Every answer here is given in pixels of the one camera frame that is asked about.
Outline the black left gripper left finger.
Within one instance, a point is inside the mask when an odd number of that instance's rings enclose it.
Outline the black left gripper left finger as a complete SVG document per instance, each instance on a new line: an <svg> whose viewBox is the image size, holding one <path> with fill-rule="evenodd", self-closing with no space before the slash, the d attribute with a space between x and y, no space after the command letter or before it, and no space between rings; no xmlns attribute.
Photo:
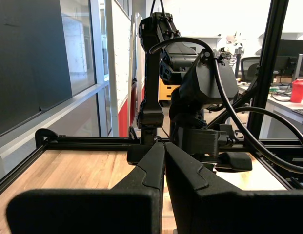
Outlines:
<svg viewBox="0 0 303 234"><path fill-rule="evenodd" d="M10 200L13 234L159 234L165 148L156 142L113 188L43 189Z"/></svg>

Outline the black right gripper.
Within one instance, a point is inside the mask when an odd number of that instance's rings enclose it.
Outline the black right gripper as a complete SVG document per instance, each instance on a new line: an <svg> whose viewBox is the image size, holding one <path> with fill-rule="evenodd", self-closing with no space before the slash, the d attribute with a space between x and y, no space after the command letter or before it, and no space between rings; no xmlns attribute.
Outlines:
<svg viewBox="0 0 303 234"><path fill-rule="evenodd" d="M165 145L168 171L200 171L212 167L219 172L246 172L252 170L252 162L246 153L222 151L220 147L232 147L236 137L232 127L208 129L205 124L175 124Z"/></svg>

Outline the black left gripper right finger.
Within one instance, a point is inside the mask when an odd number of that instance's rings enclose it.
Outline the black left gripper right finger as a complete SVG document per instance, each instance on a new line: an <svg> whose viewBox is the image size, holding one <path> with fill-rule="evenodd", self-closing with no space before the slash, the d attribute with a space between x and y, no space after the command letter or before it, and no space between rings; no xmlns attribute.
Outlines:
<svg viewBox="0 0 303 234"><path fill-rule="evenodd" d="M174 145L165 174L180 234L303 234L303 190L244 191Z"/></svg>

